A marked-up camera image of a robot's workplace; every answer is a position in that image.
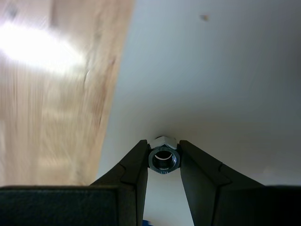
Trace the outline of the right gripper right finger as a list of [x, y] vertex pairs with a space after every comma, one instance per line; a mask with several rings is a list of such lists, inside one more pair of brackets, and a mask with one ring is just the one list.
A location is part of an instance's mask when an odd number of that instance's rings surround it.
[[265, 186], [181, 140], [181, 179], [196, 226], [299, 226], [300, 186]]

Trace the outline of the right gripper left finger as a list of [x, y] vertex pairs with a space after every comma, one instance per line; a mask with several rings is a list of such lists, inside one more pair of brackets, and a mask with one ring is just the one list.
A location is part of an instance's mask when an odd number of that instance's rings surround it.
[[139, 141], [111, 170], [88, 186], [5, 186], [3, 226], [141, 226], [149, 145]]

